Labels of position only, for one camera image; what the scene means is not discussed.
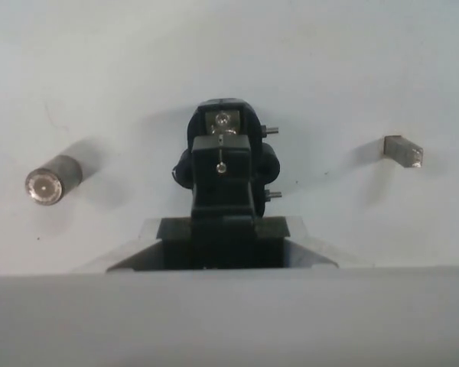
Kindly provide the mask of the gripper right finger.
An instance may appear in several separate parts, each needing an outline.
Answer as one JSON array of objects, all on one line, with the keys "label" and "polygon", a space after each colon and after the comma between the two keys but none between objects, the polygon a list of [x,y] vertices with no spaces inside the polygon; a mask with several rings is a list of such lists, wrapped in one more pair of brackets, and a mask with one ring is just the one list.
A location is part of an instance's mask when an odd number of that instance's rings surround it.
[{"label": "gripper right finger", "polygon": [[371,261],[312,236],[300,216],[268,216],[257,219],[256,235],[256,267],[373,267]]}]

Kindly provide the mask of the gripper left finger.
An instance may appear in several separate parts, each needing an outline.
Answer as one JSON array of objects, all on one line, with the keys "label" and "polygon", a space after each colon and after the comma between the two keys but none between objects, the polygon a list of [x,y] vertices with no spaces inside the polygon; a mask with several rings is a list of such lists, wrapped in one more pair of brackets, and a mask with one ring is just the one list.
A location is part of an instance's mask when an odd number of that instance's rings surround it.
[{"label": "gripper left finger", "polygon": [[150,272],[192,269],[187,217],[148,218],[136,238],[74,268],[75,272]]}]

